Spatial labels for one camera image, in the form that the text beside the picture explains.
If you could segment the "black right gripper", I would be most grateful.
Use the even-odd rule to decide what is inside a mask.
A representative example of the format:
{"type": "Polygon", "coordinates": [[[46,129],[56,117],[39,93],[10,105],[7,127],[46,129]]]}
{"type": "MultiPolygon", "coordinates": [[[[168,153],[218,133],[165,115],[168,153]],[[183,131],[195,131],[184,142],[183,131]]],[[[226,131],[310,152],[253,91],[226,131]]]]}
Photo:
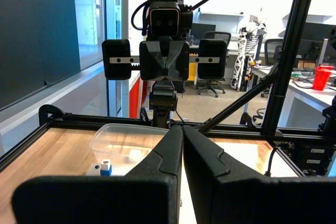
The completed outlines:
{"type": "Polygon", "coordinates": [[[126,39],[108,39],[102,43],[104,74],[109,80],[128,80],[138,70],[142,80],[187,80],[191,62],[203,80],[220,80],[225,74],[227,43],[221,39],[202,39],[198,48],[187,41],[163,36],[142,41],[139,55],[131,55],[126,39]]]}

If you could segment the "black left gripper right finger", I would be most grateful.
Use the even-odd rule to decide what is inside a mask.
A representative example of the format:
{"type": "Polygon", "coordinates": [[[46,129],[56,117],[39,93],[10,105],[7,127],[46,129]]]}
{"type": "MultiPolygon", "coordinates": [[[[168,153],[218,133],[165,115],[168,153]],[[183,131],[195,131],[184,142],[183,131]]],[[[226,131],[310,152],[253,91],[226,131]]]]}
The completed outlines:
{"type": "Polygon", "coordinates": [[[198,223],[335,223],[335,179],[262,175],[191,126],[184,167],[198,223]]]}

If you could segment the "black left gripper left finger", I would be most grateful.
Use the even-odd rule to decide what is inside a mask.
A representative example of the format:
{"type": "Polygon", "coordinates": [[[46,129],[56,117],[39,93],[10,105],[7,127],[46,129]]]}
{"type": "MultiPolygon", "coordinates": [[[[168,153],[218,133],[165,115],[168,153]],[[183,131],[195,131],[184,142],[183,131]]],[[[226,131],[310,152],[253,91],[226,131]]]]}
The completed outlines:
{"type": "Polygon", "coordinates": [[[183,131],[173,126],[124,176],[41,176],[19,185],[17,223],[178,223],[183,131]]]}

